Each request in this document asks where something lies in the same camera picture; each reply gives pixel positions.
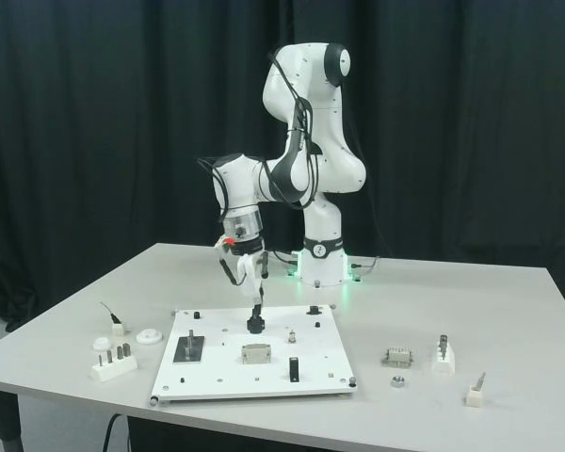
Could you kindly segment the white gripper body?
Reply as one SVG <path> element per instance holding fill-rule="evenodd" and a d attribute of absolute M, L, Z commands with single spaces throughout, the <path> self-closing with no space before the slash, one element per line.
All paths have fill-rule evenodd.
<path fill-rule="evenodd" d="M 237 261 L 237 279 L 241 292 L 251 299 L 262 295 L 262 254 L 244 254 Z"/>

